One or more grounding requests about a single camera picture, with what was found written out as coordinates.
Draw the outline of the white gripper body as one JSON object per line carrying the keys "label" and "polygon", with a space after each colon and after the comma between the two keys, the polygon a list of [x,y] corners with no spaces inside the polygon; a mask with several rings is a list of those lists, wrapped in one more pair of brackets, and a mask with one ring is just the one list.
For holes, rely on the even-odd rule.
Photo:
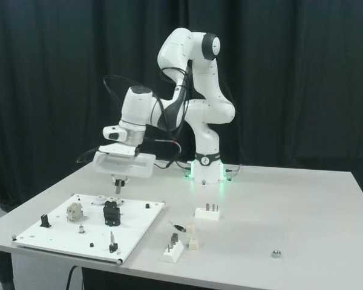
{"label": "white gripper body", "polygon": [[155,155],[140,153],[132,158],[96,152],[93,168],[99,173],[128,177],[150,177],[155,162]]}

